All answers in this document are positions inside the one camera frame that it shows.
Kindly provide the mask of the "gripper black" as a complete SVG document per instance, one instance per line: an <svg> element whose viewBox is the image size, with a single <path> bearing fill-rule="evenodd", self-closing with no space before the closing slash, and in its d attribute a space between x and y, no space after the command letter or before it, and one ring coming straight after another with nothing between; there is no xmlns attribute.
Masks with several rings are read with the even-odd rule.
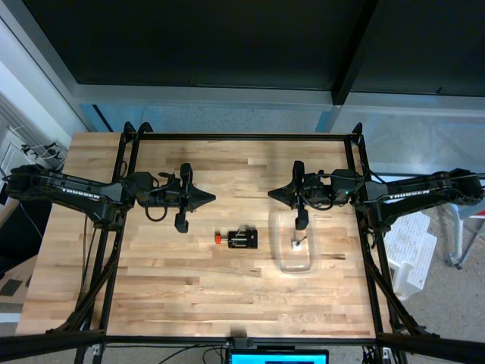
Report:
<svg viewBox="0 0 485 364"><path fill-rule="evenodd" d="M177 207L179 212L175 215L174 226L178 232L187 232L189 223L186 213L216 200L214 194L195 187L192 183L193 172L190 163L180 166L180 178L174 181L167 189L166 200L171 207Z"/></svg>
<svg viewBox="0 0 485 364"><path fill-rule="evenodd" d="M301 161L294 162L293 181L286 186L271 190L268 196L290 209L297 210L296 230L303 231L309 223L309 206L318 211L330 208L330 187L325 186L318 173L305 173L305 165Z"/></svg>

